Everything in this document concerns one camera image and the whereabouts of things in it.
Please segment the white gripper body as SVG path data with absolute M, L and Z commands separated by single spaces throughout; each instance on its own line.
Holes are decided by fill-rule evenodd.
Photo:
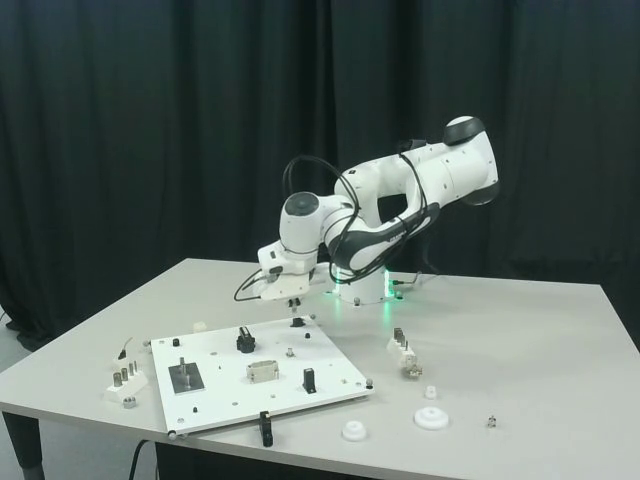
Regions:
M 276 280 L 266 283 L 260 290 L 259 298 L 265 301 L 302 298 L 325 287 L 325 275 L 280 275 Z

